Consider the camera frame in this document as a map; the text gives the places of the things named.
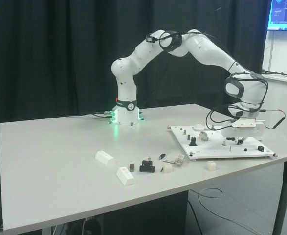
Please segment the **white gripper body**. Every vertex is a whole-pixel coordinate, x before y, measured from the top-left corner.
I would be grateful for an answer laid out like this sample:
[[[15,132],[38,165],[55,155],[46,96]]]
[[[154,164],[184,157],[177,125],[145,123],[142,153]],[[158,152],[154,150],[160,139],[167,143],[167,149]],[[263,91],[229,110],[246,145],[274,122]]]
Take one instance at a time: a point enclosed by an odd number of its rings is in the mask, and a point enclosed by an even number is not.
[[[227,122],[221,134],[224,137],[248,138],[260,137],[265,129],[265,120],[238,119]]]

